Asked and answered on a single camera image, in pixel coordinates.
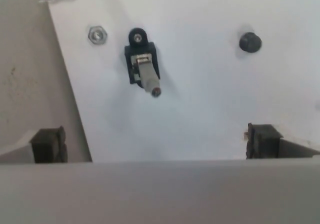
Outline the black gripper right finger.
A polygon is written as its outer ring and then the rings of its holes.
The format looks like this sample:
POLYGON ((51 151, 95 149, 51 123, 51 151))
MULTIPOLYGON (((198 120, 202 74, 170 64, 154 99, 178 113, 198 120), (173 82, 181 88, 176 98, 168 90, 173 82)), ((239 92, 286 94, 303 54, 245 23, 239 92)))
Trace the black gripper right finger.
POLYGON ((295 137, 279 125, 249 123, 246 159, 297 159, 320 155, 320 145, 295 137))

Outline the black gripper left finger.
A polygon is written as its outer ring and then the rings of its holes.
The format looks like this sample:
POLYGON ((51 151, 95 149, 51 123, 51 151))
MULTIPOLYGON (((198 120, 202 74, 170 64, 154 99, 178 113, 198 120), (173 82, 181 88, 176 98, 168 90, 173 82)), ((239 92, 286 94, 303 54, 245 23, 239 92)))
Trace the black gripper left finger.
POLYGON ((68 162, 66 131, 41 128, 27 131, 16 143, 0 148, 2 164, 53 164, 68 162))

